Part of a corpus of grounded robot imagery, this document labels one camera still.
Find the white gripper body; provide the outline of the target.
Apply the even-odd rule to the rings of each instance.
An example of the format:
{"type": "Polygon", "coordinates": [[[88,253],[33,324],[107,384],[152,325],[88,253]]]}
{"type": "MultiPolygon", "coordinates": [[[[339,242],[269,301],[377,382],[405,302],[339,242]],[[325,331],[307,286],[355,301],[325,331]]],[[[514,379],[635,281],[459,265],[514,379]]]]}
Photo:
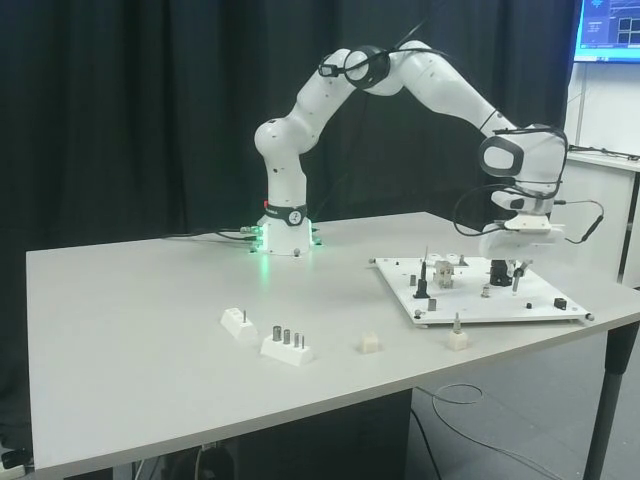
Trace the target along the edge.
{"type": "Polygon", "coordinates": [[[499,230],[480,239],[479,253],[489,260],[536,261],[552,253],[564,238],[557,225],[546,232],[499,230]]]}

